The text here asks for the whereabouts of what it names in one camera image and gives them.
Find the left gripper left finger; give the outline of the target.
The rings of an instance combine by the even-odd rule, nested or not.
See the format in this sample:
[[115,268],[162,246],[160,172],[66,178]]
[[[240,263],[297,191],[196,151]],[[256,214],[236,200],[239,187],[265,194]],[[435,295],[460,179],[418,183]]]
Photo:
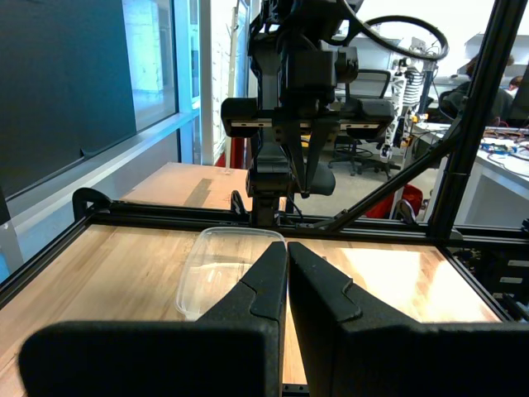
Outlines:
[[72,321],[18,357],[29,396],[279,396],[288,256],[272,243],[194,322]]

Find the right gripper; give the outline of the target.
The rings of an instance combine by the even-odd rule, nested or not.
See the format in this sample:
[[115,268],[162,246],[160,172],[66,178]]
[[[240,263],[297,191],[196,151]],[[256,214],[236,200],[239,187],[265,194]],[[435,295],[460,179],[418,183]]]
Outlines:
[[[275,107],[264,108],[256,98],[228,98],[221,117],[230,137],[252,137],[266,128],[288,160],[292,190],[308,198],[326,143],[339,132],[352,136],[378,136],[393,122],[395,111],[383,98],[348,98],[337,110],[330,109],[334,89],[287,90]],[[307,163],[302,135],[310,135]]]

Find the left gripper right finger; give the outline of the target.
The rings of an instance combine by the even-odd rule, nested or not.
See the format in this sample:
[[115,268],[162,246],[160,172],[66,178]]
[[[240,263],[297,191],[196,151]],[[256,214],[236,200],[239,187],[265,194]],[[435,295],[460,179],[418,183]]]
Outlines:
[[313,396],[525,396],[528,327],[419,323],[303,244],[288,292]]

